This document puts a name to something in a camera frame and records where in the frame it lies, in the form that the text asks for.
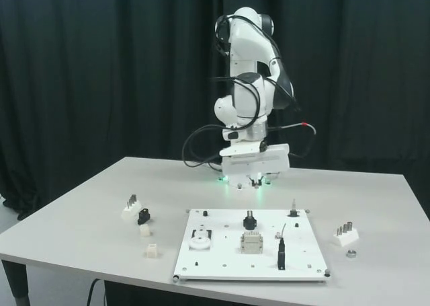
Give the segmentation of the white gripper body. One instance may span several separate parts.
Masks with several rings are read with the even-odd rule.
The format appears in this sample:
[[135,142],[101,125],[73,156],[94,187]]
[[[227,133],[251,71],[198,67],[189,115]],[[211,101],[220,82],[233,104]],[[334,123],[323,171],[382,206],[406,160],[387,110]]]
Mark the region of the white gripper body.
[[277,173],[290,168],[289,144],[269,145],[260,151],[262,148],[262,143],[236,143],[221,150],[223,173],[227,176],[245,176]]

